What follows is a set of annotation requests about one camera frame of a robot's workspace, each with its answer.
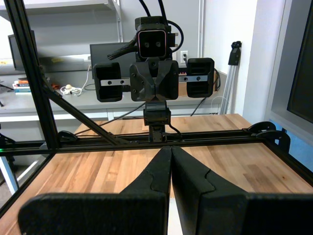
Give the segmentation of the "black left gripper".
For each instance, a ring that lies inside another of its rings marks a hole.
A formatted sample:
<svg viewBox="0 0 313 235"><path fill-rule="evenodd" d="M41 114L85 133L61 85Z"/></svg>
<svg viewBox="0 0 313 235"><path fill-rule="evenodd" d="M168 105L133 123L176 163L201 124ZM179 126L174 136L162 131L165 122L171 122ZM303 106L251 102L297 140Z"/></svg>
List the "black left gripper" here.
<svg viewBox="0 0 313 235"><path fill-rule="evenodd" d="M145 62L131 64L126 78L121 76L117 62L96 64L94 80L97 99L101 102L120 101L124 86L129 86L132 101L175 100L179 95L179 83L186 83L188 97L206 98L214 90L214 60L188 59L186 75L181 76L177 61L149 58Z"/></svg>

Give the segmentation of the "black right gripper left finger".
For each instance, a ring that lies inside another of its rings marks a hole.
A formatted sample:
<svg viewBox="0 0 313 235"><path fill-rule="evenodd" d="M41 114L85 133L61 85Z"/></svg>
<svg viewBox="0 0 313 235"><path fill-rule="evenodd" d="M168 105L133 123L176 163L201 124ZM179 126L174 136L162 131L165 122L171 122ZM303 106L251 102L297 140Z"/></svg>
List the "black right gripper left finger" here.
<svg viewBox="0 0 313 235"><path fill-rule="evenodd" d="M48 193L19 210L24 235L165 235L171 147L165 146L120 193Z"/></svg>

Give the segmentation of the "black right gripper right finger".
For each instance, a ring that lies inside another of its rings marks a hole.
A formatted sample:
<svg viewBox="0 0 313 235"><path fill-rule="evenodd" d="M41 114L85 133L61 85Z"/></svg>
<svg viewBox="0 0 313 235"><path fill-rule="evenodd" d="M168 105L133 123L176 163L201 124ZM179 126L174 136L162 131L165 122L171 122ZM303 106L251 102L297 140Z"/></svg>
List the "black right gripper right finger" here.
<svg viewBox="0 0 313 235"><path fill-rule="evenodd" d="M185 235L304 235L312 230L310 194L249 193L172 148L172 182Z"/></svg>

